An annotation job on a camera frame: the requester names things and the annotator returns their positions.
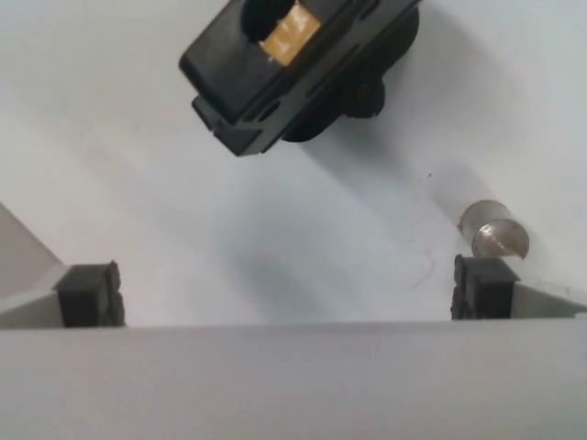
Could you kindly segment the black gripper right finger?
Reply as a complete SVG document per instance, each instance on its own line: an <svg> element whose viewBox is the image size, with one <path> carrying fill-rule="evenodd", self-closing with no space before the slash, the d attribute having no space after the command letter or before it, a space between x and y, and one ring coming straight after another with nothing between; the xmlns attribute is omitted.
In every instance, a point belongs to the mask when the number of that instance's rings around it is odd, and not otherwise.
<svg viewBox="0 0 587 440"><path fill-rule="evenodd" d="M586 314L586 292L542 280L516 257L454 260L451 319L573 318Z"/></svg>

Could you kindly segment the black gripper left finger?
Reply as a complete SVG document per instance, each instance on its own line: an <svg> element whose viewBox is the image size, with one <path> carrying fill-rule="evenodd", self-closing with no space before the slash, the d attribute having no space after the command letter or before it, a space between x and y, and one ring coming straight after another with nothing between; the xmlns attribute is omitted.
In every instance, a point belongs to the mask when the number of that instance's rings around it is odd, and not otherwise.
<svg viewBox="0 0 587 440"><path fill-rule="evenodd" d="M67 265L1 207L3 328L123 327L120 289L115 261Z"/></svg>

